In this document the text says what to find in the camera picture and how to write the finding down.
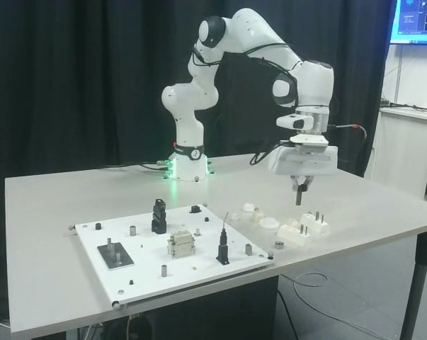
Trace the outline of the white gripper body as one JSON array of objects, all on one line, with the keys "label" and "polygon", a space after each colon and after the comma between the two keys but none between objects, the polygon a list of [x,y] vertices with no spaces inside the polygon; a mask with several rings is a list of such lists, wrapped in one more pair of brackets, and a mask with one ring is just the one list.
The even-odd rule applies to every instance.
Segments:
[{"label": "white gripper body", "polygon": [[278,147],[268,156],[268,168],[275,174],[286,176],[326,176],[336,173],[338,147],[327,147],[324,152],[311,154],[294,147]]}]

